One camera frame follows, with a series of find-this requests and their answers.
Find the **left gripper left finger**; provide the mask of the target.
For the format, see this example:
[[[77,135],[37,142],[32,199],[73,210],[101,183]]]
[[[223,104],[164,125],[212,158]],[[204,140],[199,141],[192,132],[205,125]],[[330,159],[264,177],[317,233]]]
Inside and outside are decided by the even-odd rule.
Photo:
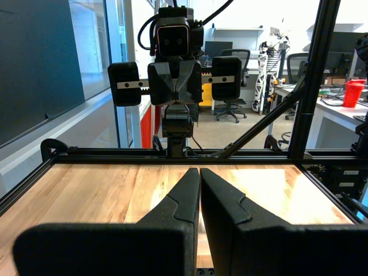
[[[134,224],[49,223],[13,246],[19,275],[195,275],[200,175],[187,170]]]

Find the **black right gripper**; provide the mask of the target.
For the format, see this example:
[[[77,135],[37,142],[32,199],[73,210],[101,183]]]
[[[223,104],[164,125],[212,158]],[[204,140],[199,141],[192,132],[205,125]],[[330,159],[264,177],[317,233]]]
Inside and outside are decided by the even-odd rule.
[[[142,95],[149,95],[153,105],[197,104],[204,84],[212,86],[214,100],[227,101],[240,97],[242,62],[236,56],[220,56],[206,68],[198,60],[150,63],[147,79],[139,77],[135,62],[113,63],[108,76],[116,106],[139,105]]]

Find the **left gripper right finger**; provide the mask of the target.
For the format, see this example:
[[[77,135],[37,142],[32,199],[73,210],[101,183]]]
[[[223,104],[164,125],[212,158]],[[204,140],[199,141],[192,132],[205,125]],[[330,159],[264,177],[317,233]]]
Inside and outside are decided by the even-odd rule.
[[[363,224],[293,225],[203,168],[201,209],[217,275],[362,275]]]

